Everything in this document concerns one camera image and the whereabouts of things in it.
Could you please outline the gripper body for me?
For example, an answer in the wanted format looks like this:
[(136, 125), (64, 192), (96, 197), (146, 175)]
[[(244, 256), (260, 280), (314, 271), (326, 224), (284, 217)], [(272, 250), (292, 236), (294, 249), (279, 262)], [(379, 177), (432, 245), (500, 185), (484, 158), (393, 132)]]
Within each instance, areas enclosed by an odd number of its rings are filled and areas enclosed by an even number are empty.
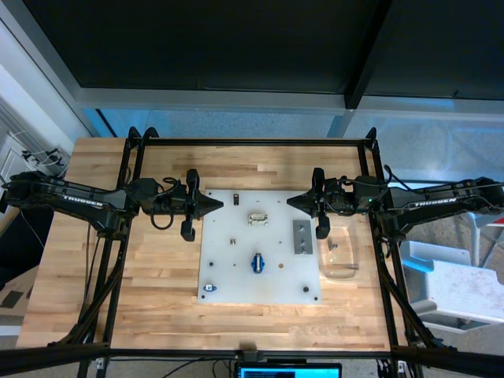
[(193, 220), (198, 212), (198, 193), (200, 177), (196, 169), (189, 169), (186, 175), (186, 183), (178, 183), (177, 188), (172, 194), (173, 212), (175, 215), (183, 215), (184, 220), (181, 223), (180, 234), (186, 242), (194, 242), (195, 229)]
[(322, 168), (315, 168), (312, 175), (314, 210), (312, 216), (317, 218), (317, 239), (326, 239), (331, 231), (327, 213), (340, 216), (347, 215), (347, 198), (343, 189), (346, 177), (326, 179)]

